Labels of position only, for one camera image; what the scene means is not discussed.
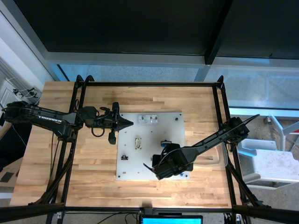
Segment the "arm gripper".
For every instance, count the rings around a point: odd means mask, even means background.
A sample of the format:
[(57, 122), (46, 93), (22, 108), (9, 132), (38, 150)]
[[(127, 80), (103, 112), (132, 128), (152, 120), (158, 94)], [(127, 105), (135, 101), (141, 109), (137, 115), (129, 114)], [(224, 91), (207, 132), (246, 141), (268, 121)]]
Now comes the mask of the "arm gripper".
[(194, 156), (183, 153), (170, 153), (165, 156), (155, 154), (152, 159), (152, 170), (158, 180), (171, 177), (189, 179), (193, 163)]
[[(99, 112), (96, 113), (96, 118), (93, 121), (93, 129), (100, 128), (102, 129), (102, 134), (96, 135), (93, 132), (94, 137), (102, 137), (105, 134), (106, 129), (110, 129), (110, 133), (108, 135), (108, 142), (111, 145), (116, 144), (116, 136), (115, 132), (117, 131), (117, 123), (118, 123), (118, 116), (119, 116), (119, 103), (114, 102), (112, 105), (112, 109), (110, 110), (107, 107), (100, 107), (100, 110), (104, 113), (100, 115)], [(129, 121), (123, 117), (119, 117), (119, 130), (122, 130), (124, 128), (133, 126), (134, 123), (132, 121)]]

